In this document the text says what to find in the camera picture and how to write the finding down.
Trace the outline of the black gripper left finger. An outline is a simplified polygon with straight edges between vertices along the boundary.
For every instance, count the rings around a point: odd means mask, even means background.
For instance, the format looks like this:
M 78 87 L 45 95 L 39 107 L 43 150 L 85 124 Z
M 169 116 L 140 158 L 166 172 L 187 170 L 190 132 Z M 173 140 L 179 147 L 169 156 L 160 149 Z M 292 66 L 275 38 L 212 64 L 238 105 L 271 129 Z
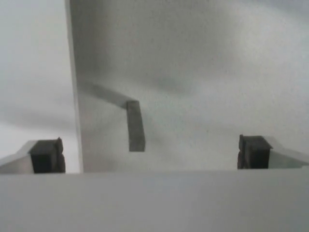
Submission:
M 27 141 L 16 153 L 0 159 L 1 174 L 65 173 L 61 138 Z

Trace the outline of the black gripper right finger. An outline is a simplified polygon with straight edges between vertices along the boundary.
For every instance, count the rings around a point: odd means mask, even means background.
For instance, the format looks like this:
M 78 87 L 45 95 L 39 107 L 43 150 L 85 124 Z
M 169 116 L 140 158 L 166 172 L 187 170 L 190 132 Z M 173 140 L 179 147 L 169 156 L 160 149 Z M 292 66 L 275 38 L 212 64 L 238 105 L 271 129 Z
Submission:
M 275 138 L 239 136 L 237 169 L 297 169 L 309 166 L 309 156 L 283 147 Z

